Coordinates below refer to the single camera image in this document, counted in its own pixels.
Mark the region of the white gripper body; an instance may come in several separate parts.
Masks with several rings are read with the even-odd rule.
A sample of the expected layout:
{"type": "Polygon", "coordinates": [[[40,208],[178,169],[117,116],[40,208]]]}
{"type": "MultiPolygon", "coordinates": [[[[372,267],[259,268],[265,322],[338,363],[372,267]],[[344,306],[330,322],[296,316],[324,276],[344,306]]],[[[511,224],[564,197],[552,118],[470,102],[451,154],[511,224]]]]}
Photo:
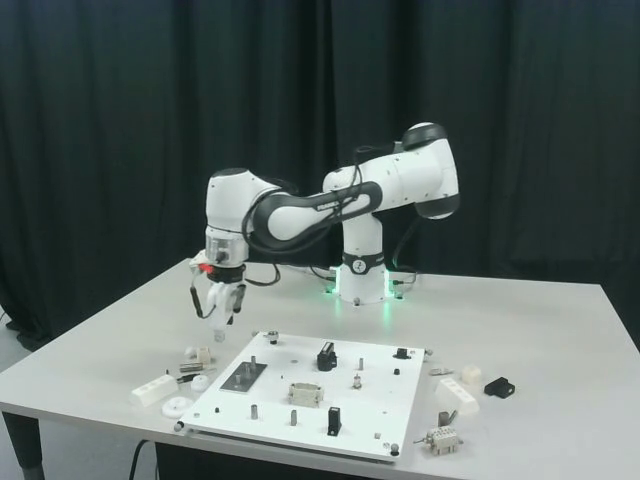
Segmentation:
{"type": "Polygon", "coordinates": [[[224,330],[233,323],[235,314],[239,314],[246,293],[246,285],[240,283],[211,284],[204,308],[204,318],[214,330],[224,330]]]}

